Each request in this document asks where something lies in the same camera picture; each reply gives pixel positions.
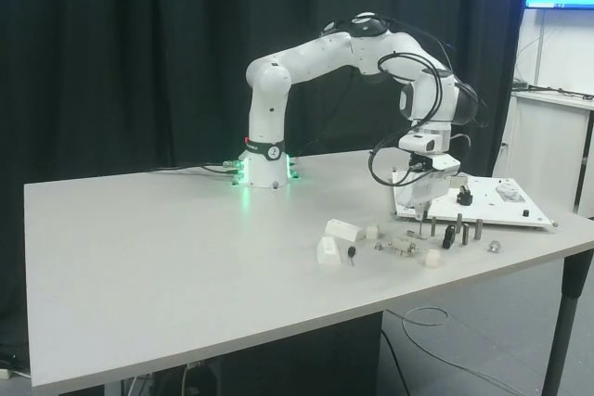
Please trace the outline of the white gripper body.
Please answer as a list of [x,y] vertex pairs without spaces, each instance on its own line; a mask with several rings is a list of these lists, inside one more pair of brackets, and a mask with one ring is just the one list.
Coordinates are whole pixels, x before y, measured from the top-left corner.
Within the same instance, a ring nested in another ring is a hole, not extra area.
[[450,175],[444,172],[426,172],[417,175],[410,185],[398,191],[398,204],[415,207],[445,195],[450,187]]

